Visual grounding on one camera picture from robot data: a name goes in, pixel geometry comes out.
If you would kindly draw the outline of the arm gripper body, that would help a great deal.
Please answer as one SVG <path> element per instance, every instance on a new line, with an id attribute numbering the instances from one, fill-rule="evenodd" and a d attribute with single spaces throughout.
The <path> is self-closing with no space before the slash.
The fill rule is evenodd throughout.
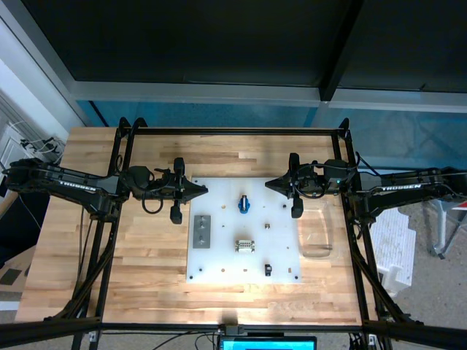
<path id="1" fill-rule="evenodd" d="M 172 200 L 170 220 L 173 224 L 181 224 L 182 212 L 180 204 L 182 203 L 182 193 L 184 191 L 185 162 L 182 157 L 177 157 L 174 159 L 173 171 L 168 168 L 155 168 L 155 171 L 162 173 L 162 176 L 150 185 L 150 199 L 159 200 L 162 206 L 164 200 Z"/>
<path id="2" fill-rule="evenodd" d="M 319 199 L 325 194 L 325 184 L 319 179 L 314 171 L 317 162 L 311 164 L 300 164 L 297 153 L 290 153 L 289 156 L 289 176 L 293 206 L 291 216 L 293 219 L 301 218 L 304 213 L 303 198 Z"/>

